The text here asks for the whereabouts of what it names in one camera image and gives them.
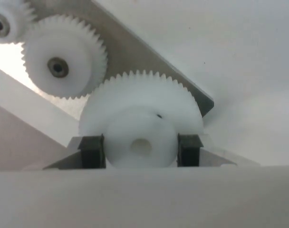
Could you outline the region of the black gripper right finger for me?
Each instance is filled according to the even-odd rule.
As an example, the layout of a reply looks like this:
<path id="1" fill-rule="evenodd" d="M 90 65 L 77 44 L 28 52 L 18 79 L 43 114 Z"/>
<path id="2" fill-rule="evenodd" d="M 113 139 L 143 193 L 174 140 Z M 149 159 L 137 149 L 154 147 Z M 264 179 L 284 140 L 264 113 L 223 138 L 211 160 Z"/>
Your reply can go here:
<path id="1" fill-rule="evenodd" d="M 178 167 L 221 167 L 237 165 L 225 151 L 214 147 L 206 134 L 178 135 Z"/>

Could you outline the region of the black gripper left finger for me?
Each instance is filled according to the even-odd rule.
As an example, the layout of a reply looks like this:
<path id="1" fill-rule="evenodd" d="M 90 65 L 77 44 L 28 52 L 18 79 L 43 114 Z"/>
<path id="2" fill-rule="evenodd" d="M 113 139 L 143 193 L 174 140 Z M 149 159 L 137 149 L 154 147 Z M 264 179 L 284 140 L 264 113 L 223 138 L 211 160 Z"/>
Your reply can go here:
<path id="1" fill-rule="evenodd" d="M 104 136 L 73 137 L 67 146 L 68 155 L 44 167 L 45 170 L 105 169 Z"/>

